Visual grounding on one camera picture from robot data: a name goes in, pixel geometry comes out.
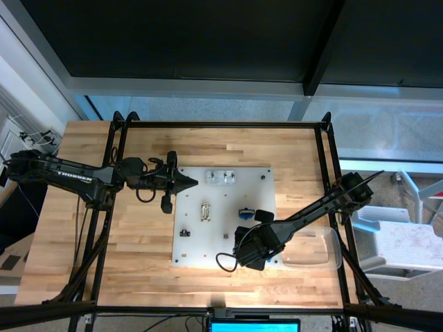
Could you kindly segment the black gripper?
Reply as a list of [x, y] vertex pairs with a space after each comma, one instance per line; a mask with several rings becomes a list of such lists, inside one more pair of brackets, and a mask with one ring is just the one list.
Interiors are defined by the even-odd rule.
[[[139, 178], [137, 183], [137, 199], [141, 203], [151, 203], [156, 197], [156, 192], [163, 191], [161, 209], [163, 213], [171, 214], [173, 208], [171, 196], [196, 187], [199, 183], [197, 180], [182, 174], [177, 169], [178, 161], [175, 151], [168, 152], [166, 163], [158, 158], [150, 158], [149, 161], [155, 163], [156, 167], [155, 170], [149, 171], [146, 175]], [[140, 190], [152, 191], [152, 197], [147, 200], [142, 199], [139, 194]]]
[[237, 227], [233, 254], [240, 266], [262, 271], [275, 249], [274, 213], [257, 210], [255, 220], [259, 223], [253, 227]]

